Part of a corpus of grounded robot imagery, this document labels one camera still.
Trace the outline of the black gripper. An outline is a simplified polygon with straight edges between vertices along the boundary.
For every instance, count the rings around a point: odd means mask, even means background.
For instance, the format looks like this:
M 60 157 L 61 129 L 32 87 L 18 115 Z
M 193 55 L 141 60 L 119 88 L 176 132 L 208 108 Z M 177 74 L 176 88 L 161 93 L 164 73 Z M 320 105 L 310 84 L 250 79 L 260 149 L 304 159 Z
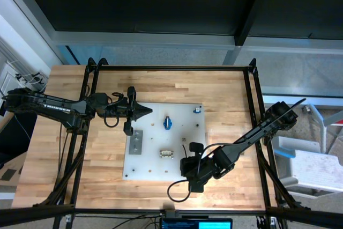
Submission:
M 114 128 L 118 126 L 120 118 L 125 118 L 126 122 L 124 122 L 123 131 L 127 136 L 133 135 L 133 127 L 131 126 L 133 120 L 133 112 L 136 110 L 135 114 L 135 121 L 140 119 L 141 117 L 148 115 L 153 112 L 151 108 L 142 106 L 139 103 L 135 103 L 134 109 L 134 102 L 136 100 L 136 90 L 133 86 L 128 87 L 127 90 L 127 97 L 124 97 L 123 93 L 113 92 L 111 94 L 114 97 L 117 97 L 115 102 L 111 102 L 106 107 L 106 119 L 107 118 L 116 118 L 117 121 L 114 125 L 109 125 L 106 122 L 106 126 L 108 128 Z
M 205 152 L 215 144 L 210 144 L 206 147 L 202 143 L 191 142 L 189 144 L 190 152 L 194 152 L 195 155 L 190 157 L 189 168 L 189 192 L 191 193 L 203 193 L 204 185 L 213 176 L 213 173 L 217 170 L 210 155 L 203 157 Z

